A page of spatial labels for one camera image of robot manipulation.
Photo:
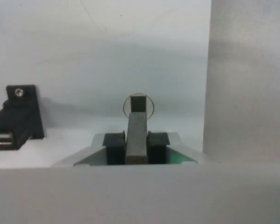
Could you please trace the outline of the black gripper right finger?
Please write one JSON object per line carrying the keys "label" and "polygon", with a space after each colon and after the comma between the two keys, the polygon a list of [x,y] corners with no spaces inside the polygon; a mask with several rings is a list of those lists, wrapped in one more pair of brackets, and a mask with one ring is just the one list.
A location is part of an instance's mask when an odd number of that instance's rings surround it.
{"label": "black gripper right finger", "polygon": [[183,162],[197,161],[191,157],[173,150],[169,146],[168,133],[147,134],[147,156],[149,164],[182,164]]}

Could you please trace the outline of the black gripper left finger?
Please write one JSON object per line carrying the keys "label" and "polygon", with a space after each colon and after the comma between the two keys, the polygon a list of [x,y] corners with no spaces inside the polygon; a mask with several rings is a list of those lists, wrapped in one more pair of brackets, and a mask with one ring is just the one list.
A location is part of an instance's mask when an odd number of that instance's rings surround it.
{"label": "black gripper left finger", "polygon": [[98,137],[99,134],[96,134],[91,147],[99,149],[77,161],[74,165],[125,165],[125,132],[105,133],[102,140],[99,140]]}

